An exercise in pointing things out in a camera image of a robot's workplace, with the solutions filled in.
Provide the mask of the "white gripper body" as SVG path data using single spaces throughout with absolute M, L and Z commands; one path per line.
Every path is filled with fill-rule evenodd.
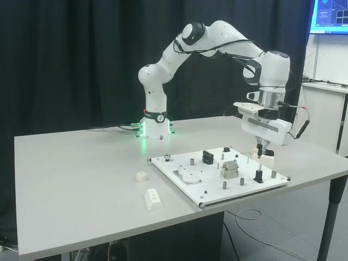
M 242 117 L 241 129 L 280 146 L 289 142 L 292 123 L 278 117 L 278 110 L 262 107 L 240 107 Z

